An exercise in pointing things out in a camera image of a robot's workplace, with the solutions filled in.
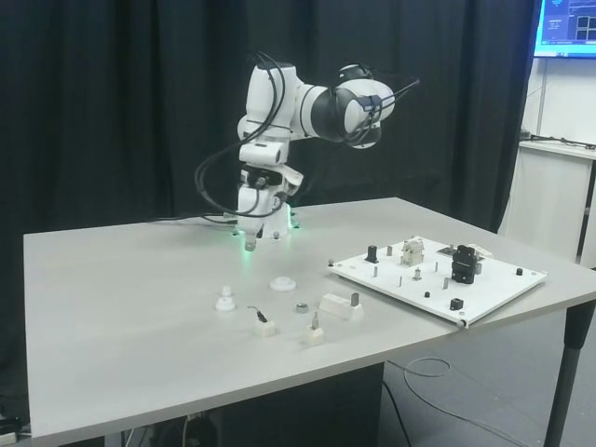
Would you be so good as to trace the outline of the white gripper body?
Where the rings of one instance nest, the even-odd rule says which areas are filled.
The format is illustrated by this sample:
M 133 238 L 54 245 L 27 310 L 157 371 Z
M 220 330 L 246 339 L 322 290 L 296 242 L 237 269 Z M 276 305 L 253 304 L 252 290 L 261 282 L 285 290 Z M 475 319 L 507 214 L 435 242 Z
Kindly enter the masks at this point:
M 274 194 L 273 186 L 255 189 L 244 184 L 239 188 L 237 226 L 246 236 L 256 236 L 264 229 L 266 223 L 264 215 L 273 209 Z

